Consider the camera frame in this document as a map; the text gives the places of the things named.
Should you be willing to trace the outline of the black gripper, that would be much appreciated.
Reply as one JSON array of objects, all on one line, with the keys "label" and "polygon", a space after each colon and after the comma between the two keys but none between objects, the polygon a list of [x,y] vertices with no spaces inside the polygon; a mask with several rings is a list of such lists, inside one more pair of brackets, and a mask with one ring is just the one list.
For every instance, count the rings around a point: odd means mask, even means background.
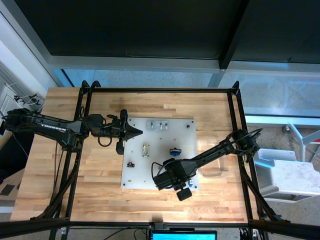
[{"label": "black gripper", "polygon": [[172,185],[176,191],[176,195],[179,201],[184,201],[192,196],[189,184],[185,182],[176,182]]},{"label": "black gripper", "polygon": [[116,143],[116,153],[118,155],[123,155],[124,148],[124,139],[126,135],[126,141],[133,139],[134,137],[140,136],[143,134],[143,131],[131,126],[128,122],[128,111],[126,109],[122,109],[120,111],[120,117],[116,121],[116,123],[112,127],[112,137],[118,138],[118,142]]}]

